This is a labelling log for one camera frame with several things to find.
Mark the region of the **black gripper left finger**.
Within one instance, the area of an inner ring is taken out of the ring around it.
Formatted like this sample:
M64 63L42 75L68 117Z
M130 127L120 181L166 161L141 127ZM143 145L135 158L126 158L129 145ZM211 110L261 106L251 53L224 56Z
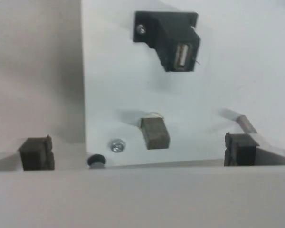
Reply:
M52 171L55 158L52 138L29 137L0 152L0 171Z

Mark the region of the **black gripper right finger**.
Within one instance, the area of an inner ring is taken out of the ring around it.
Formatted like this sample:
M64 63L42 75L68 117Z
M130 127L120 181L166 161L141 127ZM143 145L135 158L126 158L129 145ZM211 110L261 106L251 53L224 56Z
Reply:
M225 146L225 166L285 165L285 149L271 145L257 133L227 133Z

